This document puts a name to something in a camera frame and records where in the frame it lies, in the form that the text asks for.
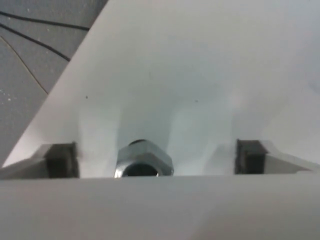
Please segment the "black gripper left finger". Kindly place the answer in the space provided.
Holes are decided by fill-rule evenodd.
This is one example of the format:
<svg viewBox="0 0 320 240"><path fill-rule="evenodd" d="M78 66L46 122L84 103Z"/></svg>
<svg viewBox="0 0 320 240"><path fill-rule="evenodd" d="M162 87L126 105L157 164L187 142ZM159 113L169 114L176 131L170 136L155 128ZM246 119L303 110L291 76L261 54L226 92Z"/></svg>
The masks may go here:
<svg viewBox="0 0 320 240"><path fill-rule="evenodd" d="M0 169L1 179L78 179L77 144L43 144L29 158Z"/></svg>

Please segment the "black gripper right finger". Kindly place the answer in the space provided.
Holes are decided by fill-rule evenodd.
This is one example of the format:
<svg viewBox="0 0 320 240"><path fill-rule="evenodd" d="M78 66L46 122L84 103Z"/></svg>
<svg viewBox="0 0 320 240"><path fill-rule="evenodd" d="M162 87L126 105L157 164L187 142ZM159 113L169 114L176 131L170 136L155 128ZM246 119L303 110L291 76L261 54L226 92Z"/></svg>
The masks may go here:
<svg viewBox="0 0 320 240"><path fill-rule="evenodd" d="M235 175L319 173L320 165L281 152L269 140L236 141Z"/></svg>

